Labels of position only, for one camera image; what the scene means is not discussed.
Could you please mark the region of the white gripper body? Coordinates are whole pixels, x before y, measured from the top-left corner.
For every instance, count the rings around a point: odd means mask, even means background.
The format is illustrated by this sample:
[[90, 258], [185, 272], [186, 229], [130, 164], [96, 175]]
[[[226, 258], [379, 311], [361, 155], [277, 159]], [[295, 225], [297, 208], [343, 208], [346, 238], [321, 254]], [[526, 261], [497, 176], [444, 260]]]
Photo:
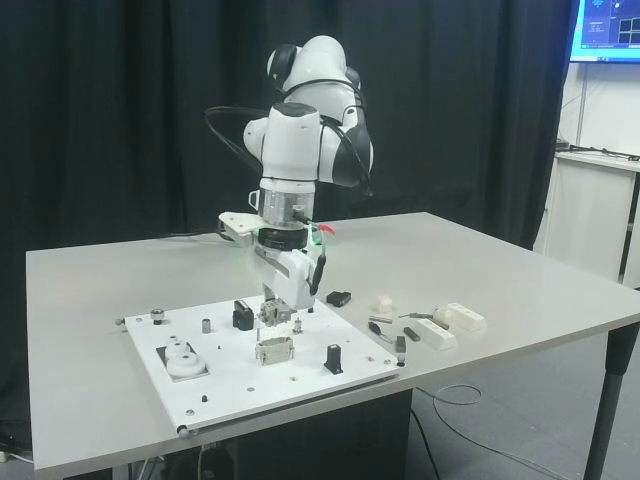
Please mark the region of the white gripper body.
[[311, 308], [311, 280], [316, 263], [300, 250], [253, 249], [254, 271], [260, 282], [290, 308]]

